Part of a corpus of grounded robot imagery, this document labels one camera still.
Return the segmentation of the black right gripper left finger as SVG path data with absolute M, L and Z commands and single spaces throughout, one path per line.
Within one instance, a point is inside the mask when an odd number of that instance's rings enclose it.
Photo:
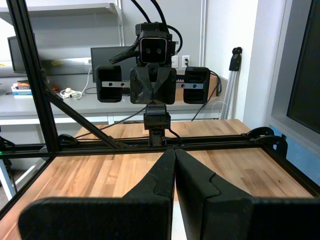
M 169 240 L 175 187 L 173 149 L 123 197 L 47 197 L 19 215 L 23 240 Z

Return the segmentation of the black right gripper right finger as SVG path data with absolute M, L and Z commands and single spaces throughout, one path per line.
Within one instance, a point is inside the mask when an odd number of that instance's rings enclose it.
M 254 197 L 185 150 L 176 155 L 176 191 L 189 240 L 317 240 L 318 198 Z

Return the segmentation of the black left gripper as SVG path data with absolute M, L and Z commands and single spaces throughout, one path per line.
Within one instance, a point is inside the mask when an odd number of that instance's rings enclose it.
M 175 68 L 148 65 L 134 67 L 129 79 L 122 79 L 122 69 L 116 66 L 96 68 L 97 99 L 102 103 L 118 103 L 122 100 L 123 88 L 129 88 L 132 104 L 172 105 L 176 89 L 181 88 L 183 102 L 204 104 L 208 100 L 210 70 L 206 67 L 187 67 L 184 75 Z

